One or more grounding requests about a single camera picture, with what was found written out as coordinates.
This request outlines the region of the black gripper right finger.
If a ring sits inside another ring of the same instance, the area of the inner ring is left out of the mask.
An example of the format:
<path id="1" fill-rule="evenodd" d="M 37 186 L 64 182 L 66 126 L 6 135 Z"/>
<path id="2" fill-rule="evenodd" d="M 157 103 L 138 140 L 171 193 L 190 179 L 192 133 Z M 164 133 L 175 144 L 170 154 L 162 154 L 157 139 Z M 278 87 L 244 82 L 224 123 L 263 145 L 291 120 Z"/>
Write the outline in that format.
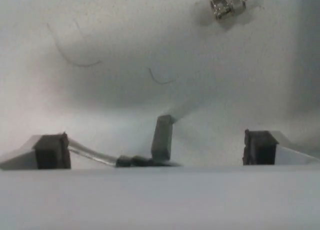
<path id="1" fill-rule="evenodd" d="M 242 164 L 246 165 L 311 165 L 320 163 L 320 152 L 309 151 L 291 142 L 276 130 L 244 131 Z"/>

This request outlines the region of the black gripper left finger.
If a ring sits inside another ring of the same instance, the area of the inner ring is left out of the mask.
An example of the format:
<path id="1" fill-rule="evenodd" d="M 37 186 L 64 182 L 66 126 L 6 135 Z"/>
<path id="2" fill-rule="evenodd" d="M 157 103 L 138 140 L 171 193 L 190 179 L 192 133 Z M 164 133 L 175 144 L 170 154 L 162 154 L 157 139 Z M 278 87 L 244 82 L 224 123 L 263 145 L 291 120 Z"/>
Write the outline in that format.
<path id="1" fill-rule="evenodd" d="M 33 135 L 20 148 L 0 156 L 1 170 L 70 170 L 68 135 Z"/>

